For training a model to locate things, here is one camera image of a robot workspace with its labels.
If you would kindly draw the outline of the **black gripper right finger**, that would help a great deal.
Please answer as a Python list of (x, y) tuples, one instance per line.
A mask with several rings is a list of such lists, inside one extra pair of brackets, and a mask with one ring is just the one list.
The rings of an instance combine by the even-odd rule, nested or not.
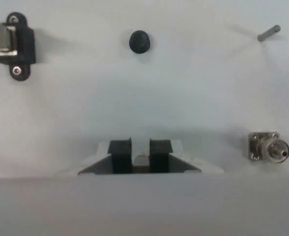
[(184, 151), (180, 140), (150, 140), (150, 173), (223, 174), (224, 170)]

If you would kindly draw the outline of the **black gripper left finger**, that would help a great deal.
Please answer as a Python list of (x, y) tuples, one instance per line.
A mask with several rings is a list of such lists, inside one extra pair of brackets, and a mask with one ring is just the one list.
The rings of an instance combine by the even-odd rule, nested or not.
[(132, 141), (101, 142), (95, 154), (57, 172), (57, 175), (118, 175), (132, 173)]

